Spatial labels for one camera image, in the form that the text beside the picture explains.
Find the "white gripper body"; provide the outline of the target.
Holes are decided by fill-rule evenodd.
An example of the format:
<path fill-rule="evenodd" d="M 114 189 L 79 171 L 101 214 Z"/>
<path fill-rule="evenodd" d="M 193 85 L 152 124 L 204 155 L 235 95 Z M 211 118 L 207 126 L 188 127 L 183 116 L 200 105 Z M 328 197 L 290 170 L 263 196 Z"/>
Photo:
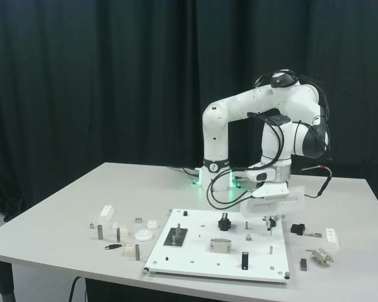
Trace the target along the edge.
<path fill-rule="evenodd" d="M 244 218 L 282 216 L 304 209 L 304 186 L 291 187 L 286 197 L 251 198 L 243 201 L 240 213 Z"/>

